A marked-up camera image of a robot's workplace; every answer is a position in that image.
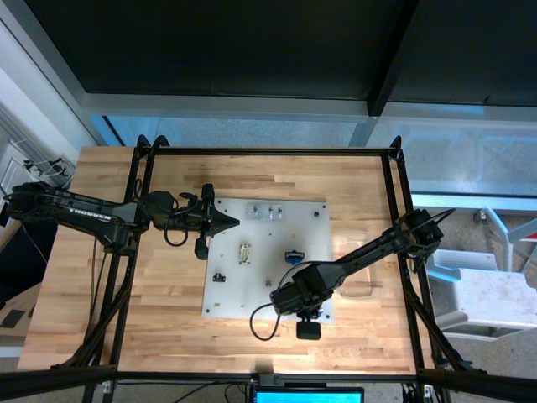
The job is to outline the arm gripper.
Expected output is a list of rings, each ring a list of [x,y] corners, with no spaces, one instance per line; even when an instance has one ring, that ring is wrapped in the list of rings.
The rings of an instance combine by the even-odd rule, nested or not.
[[[180,193],[180,196],[188,198],[189,203],[187,207],[182,207],[169,217],[169,230],[181,231],[185,236],[178,243],[169,241],[169,245],[174,248],[182,247],[187,243],[190,233],[198,233],[194,246],[195,256],[199,260],[208,260],[207,239],[239,226],[240,222],[217,209],[219,202],[214,203],[215,192],[212,184],[205,184],[202,187],[200,199],[187,193]]]
[[[296,314],[296,337],[300,340],[318,341],[321,339],[321,324],[317,311],[301,311]]]

